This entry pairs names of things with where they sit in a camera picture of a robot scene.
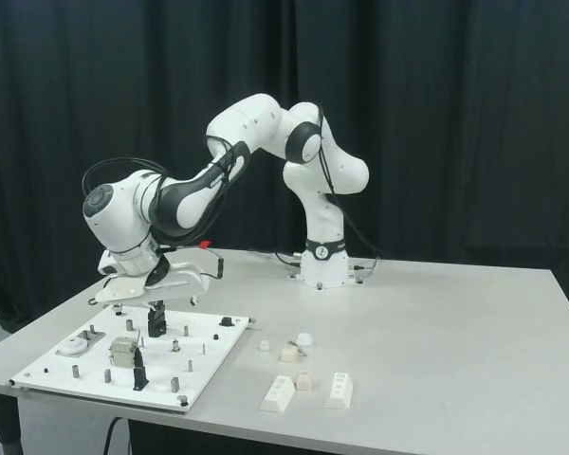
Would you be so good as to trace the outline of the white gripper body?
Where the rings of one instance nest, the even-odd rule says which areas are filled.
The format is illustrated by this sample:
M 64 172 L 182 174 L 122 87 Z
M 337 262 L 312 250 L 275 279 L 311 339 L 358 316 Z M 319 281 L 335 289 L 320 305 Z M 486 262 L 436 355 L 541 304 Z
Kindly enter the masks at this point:
M 161 258 L 150 272 L 143 286 L 146 300 L 196 299 L 205 294 L 210 279 L 190 262 L 172 264 Z

